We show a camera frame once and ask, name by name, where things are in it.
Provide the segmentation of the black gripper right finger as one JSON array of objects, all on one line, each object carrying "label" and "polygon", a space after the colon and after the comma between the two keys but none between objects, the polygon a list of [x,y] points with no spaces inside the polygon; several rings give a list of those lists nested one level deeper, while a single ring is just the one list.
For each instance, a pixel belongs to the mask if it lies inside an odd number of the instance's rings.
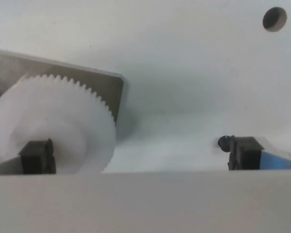
[{"label": "black gripper right finger", "polygon": [[277,149],[265,137],[230,138],[229,170],[291,169],[291,153]]}]

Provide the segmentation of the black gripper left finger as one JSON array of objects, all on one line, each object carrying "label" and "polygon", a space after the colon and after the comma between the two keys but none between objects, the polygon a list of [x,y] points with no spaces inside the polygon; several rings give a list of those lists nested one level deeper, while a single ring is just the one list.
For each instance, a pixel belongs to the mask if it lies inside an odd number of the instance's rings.
[{"label": "black gripper left finger", "polygon": [[21,149],[0,156],[0,175],[56,174],[53,141],[29,141]]}]

